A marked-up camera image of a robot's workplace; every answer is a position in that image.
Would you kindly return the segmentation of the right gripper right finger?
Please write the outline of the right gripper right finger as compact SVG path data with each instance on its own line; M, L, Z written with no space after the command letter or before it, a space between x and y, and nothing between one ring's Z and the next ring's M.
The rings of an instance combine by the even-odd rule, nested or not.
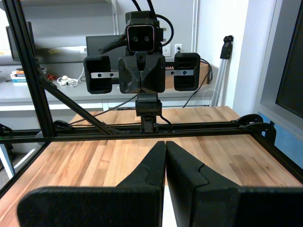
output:
M300 227L301 187L239 186L173 141L167 179L179 227Z

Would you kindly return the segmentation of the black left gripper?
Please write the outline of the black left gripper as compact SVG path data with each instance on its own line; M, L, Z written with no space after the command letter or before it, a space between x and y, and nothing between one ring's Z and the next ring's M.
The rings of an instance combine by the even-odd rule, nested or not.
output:
M118 84L123 94L163 93L166 77L173 80L176 91L194 91L198 88L200 56L197 53L177 53L173 62L163 55L136 53L120 57L116 71L110 58L89 56L84 59L87 90L91 94L106 94Z

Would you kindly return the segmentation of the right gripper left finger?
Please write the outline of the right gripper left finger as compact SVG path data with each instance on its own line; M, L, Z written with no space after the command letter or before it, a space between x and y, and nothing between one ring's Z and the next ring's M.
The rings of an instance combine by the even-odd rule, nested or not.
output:
M40 187L18 203L22 227L160 227L165 142L115 187Z

